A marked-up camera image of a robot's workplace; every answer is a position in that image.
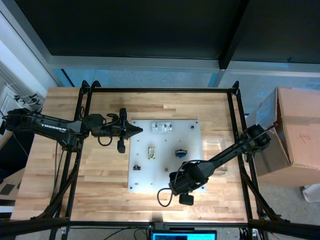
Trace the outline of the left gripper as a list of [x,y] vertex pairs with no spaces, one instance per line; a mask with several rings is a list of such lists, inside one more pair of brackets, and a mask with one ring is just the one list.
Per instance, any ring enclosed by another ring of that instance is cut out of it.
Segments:
[[125,108],[119,110],[119,115],[113,114],[111,123],[110,131],[112,137],[122,137],[125,139],[127,130],[128,138],[143,132],[142,128],[128,123],[127,110]]

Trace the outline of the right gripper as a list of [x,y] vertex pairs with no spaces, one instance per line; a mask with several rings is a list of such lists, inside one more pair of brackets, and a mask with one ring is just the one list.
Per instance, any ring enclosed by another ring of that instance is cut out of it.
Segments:
[[187,163],[182,171],[169,174],[169,188],[174,196],[192,192],[209,180],[209,164],[204,162]]

